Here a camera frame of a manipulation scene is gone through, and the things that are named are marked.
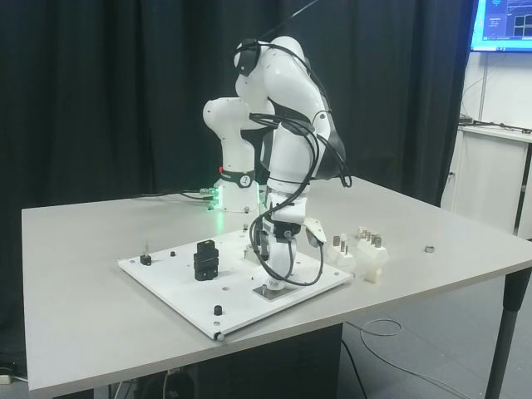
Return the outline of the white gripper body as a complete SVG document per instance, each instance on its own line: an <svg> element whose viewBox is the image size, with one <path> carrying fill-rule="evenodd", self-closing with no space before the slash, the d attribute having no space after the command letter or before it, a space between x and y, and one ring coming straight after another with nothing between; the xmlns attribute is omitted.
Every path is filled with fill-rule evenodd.
<svg viewBox="0 0 532 399"><path fill-rule="evenodd" d="M278 275L290 278L297 253L296 239L270 239L268 241L268 266Z"/></svg>

